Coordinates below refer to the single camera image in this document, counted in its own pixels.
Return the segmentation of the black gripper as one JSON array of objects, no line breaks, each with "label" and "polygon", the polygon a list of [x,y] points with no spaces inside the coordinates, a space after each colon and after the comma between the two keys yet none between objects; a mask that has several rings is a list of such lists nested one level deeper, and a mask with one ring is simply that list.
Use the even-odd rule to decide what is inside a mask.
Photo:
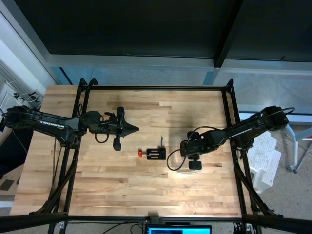
[{"label": "black gripper", "polygon": [[107,135],[114,134],[116,136],[113,140],[113,148],[115,151],[121,151],[120,138],[125,138],[132,133],[138,132],[139,128],[132,124],[129,124],[124,119],[124,107],[118,107],[116,115],[110,112],[105,112],[104,114],[109,117],[108,120],[104,122],[106,133]]},{"label": "black gripper", "polygon": [[189,159],[188,167],[190,170],[201,170],[202,163],[199,161],[200,155],[206,153],[208,149],[204,135],[199,132],[189,131],[187,138],[186,152]]}]

